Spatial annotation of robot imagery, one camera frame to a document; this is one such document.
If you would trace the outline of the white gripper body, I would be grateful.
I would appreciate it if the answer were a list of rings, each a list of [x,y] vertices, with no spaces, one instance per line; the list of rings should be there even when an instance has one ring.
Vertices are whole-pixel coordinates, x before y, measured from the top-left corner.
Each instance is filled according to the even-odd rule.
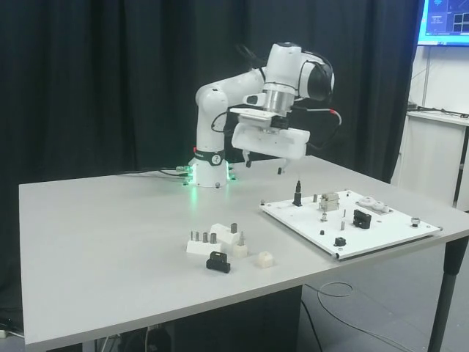
[[[285,159],[301,159],[306,155],[309,132],[295,128],[263,129],[239,123],[232,136],[232,146],[246,152]]]

